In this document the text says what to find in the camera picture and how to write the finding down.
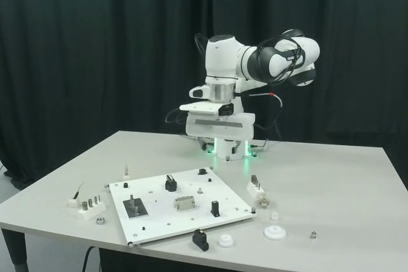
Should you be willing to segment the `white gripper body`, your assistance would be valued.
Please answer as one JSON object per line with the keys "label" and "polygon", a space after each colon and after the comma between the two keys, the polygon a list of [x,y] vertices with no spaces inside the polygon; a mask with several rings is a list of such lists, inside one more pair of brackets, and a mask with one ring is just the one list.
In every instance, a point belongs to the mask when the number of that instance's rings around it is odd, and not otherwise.
{"label": "white gripper body", "polygon": [[226,117],[190,113],[186,120],[186,134],[200,138],[246,141],[254,137],[255,114],[236,113]]}

